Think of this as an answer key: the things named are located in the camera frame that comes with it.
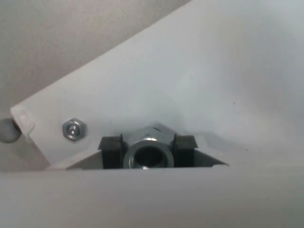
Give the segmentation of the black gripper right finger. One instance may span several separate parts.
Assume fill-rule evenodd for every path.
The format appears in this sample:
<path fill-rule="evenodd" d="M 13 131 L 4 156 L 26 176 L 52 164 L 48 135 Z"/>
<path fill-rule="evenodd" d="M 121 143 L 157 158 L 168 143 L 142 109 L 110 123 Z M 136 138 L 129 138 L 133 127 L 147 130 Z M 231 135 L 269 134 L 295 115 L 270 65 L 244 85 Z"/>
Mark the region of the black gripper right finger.
<path fill-rule="evenodd" d="M 173 157 L 175 168 L 229 166 L 227 163 L 200 151 L 193 135 L 174 135 Z"/>

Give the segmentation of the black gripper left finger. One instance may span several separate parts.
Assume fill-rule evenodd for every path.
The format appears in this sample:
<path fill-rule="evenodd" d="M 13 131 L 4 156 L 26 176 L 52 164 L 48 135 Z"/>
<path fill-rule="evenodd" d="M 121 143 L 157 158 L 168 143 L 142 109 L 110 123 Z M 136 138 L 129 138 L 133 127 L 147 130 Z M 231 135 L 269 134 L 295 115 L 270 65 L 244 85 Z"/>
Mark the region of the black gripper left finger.
<path fill-rule="evenodd" d="M 97 152 L 80 155 L 67 169 L 121 169 L 124 158 L 123 136 L 102 137 Z"/>

